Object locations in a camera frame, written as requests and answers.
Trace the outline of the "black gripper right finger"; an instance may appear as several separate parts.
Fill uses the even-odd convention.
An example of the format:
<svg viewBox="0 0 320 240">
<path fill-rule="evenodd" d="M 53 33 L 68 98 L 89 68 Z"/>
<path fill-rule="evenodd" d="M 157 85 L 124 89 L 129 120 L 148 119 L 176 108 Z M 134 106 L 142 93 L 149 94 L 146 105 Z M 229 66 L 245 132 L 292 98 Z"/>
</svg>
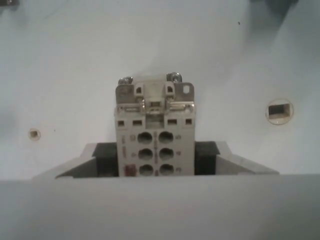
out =
<svg viewBox="0 0 320 240">
<path fill-rule="evenodd" d="M 225 141 L 195 143 L 196 176 L 279 175 L 277 170 L 232 153 Z"/>
</svg>

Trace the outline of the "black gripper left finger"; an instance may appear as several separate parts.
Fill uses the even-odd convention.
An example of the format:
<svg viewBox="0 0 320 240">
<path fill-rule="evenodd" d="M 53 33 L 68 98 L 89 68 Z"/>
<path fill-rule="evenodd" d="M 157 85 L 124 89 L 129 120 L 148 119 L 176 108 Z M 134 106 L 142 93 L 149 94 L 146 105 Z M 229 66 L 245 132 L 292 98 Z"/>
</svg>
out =
<svg viewBox="0 0 320 240">
<path fill-rule="evenodd" d="M 36 178 L 108 178 L 117 176 L 117 144 L 88 143 L 82 153 Z"/>
</svg>

